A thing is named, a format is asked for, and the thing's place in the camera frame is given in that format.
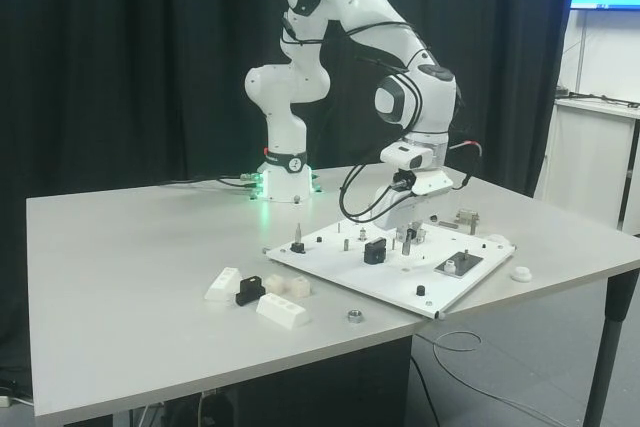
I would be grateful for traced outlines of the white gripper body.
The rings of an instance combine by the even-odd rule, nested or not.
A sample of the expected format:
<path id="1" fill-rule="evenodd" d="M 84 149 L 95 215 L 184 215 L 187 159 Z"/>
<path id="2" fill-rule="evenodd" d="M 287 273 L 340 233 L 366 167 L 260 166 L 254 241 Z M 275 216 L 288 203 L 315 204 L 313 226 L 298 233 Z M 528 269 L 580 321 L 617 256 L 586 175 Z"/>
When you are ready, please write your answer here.
<path id="1" fill-rule="evenodd" d="M 378 199 L 373 206 L 372 222 L 380 229 L 392 230 L 426 220 L 426 198 L 410 190 L 379 187 L 375 193 L 375 200 Z"/>

